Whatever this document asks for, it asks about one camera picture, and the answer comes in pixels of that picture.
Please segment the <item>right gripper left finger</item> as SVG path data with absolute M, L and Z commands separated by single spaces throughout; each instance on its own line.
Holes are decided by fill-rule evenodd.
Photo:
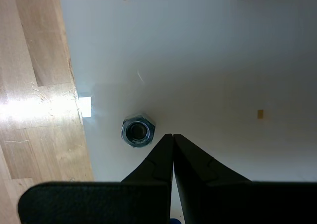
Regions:
M 23 224 L 167 224 L 173 136 L 164 135 L 121 182 L 45 182 L 29 188 L 17 210 Z

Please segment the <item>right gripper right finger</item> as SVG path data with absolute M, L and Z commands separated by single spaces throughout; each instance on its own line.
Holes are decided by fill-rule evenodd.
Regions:
M 174 172 L 188 224 L 314 224 L 314 182 L 251 181 L 180 134 Z

